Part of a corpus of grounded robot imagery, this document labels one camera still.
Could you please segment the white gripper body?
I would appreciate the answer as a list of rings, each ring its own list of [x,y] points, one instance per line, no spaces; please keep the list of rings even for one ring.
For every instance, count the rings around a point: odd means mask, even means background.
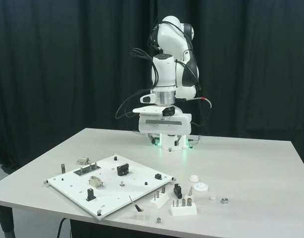
[[[189,135],[191,114],[177,114],[170,117],[140,114],[138,129],[146,134]]]

